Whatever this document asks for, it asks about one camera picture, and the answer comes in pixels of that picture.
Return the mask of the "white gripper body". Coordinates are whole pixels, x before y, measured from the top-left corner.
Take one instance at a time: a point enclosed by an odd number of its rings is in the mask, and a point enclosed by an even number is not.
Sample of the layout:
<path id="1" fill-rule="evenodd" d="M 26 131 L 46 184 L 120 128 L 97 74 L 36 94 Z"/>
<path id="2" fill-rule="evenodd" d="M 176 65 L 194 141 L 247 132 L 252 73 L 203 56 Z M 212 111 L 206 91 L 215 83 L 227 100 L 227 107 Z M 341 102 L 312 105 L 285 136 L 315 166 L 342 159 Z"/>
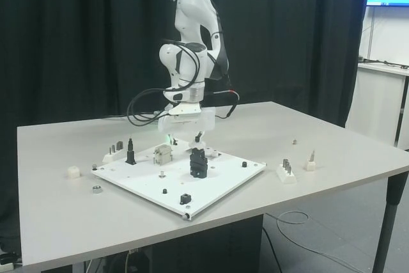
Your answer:
<path id="1" fill-rule="evenodd" d="M 214 109 L 200 113 L 165 116 L 158 121 L 158 131 L 163 133 L 200 132 L 214 129 Z"/>

